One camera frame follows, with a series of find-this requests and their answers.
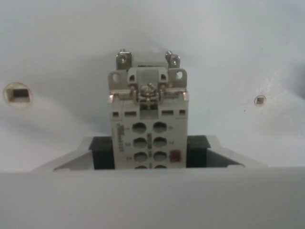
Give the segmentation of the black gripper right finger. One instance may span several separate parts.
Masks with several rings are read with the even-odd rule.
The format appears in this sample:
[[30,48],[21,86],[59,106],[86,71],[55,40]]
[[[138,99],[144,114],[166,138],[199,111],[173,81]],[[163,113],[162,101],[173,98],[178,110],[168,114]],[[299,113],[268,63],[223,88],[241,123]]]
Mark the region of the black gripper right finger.
[[226,156],[210,151],[210,143],[205,135],[189,136],[189,168],[209,168],[243,166]]

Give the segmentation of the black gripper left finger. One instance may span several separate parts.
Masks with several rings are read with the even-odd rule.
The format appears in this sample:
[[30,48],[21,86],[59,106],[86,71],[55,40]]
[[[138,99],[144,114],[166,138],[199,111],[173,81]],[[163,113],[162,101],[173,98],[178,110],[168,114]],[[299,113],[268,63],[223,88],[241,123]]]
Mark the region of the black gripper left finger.
[[109,136],[85,137],[76,150],[57,158],[53,171],[114,169],[112,139]]

